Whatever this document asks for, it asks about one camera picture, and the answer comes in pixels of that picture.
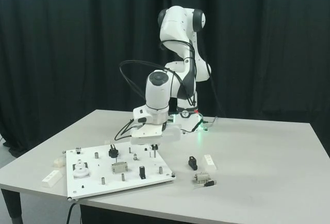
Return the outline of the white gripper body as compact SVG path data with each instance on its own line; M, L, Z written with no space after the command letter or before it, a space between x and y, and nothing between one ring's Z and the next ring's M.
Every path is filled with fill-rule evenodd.
M160 136L131 137L132 145L160 145L162 143L176 142L181 138L181 131L177 127L167 128Z

